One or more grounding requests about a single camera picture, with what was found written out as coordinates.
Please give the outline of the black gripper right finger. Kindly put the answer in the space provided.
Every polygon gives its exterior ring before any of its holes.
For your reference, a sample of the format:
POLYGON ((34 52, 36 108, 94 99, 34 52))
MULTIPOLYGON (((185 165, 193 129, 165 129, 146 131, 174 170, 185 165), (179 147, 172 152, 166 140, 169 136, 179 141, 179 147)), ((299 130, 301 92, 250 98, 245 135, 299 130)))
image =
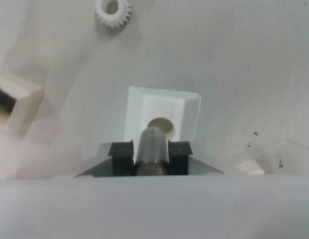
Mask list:
POLYGON ((204 161, 200 148, 189 141, 169 141, 169 174, 170 175, 224 175, 219 168, 204 161))

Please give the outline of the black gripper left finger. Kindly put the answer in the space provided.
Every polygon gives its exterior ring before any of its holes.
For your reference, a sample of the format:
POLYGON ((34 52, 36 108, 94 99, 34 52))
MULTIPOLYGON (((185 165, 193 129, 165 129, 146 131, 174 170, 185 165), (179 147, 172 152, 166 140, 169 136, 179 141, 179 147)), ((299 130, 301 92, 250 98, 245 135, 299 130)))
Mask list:
POLYGON ((130 176, 134 167, 133 156, 133 141, 101 143, 95 156, 79 164, 76 176, 130 176))

